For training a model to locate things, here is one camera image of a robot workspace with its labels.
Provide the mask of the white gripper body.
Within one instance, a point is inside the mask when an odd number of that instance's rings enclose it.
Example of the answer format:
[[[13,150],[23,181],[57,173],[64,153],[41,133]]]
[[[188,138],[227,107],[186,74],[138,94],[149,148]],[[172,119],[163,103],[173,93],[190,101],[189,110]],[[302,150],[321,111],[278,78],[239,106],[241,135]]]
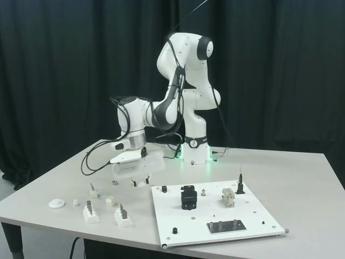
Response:
[[[113,180],[143,180],[165,169],[163,152],[148,152],[145,157],[139,152],[123,152],[112,158],[111,164]]]

